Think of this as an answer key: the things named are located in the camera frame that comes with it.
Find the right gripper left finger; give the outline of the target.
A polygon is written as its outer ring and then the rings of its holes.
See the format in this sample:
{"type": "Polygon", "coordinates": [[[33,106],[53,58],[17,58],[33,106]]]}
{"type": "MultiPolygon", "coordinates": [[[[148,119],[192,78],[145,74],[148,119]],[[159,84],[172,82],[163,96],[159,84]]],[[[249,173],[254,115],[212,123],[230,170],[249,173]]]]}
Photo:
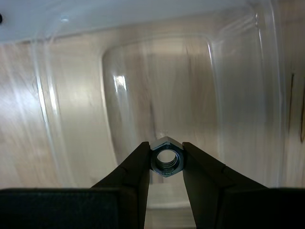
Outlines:
{"type": "Polygon", "coordinates": [[[3,229],[142,229],[150,183],[150,146],[141,143],[91,188],[7,188],[3,229]]]}

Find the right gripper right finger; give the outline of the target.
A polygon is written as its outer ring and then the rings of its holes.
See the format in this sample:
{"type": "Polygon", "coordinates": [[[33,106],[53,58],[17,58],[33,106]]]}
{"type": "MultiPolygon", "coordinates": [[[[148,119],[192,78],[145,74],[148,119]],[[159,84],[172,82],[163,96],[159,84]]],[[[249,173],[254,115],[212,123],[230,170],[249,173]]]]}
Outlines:
{"type": "Polygon", "coordinates": [[[305,190],[268,188],[189,142],[183,179],[198,229],[303,229],[305,190]]]}

